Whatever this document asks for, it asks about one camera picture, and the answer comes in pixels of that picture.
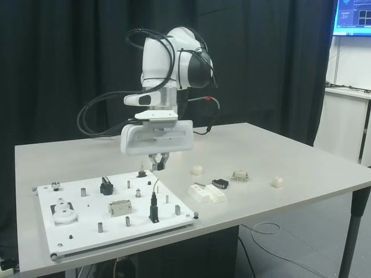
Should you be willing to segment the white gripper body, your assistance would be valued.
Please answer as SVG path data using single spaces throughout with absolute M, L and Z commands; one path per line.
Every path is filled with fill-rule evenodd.
M 193 122 L 180 120 L 174 127 L 127 125 L 121 132 L 121 152 L 128 156 L 188 151 L 193 148 Z

